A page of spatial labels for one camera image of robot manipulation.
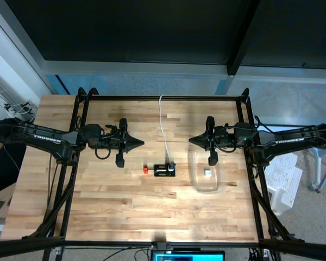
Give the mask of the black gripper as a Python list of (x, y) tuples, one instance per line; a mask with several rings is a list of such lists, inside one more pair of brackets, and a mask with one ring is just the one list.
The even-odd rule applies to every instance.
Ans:
[(106, 145), (109, 150), (118, 150), (116, 154), (115, 163), (117, 167), (124, 167), (124, 152), (126, 151), (126, 142), (127, 152), (143, 146), (145, 143), (142, 140), (132, 137), (127, 133), (127, 119), (120, 119), (119, 127), (112, 126), (110, 133), (108, 134)]
[(210, 157), (208, 158), (209, 165), (216, 165), (218, 163), (218, 153), (216, 149), (224, 153), (235, 152), (235, 144), (231, 141), (228, 132), (228, 126), (215, 126), (215, 119), (212, 116), (208, 116), (206, 120), (206, 132), (189, 138), (189, 143), (207, 149), (207, 142), (203, 141), (207, 139), (208, 150), (210, 151)]

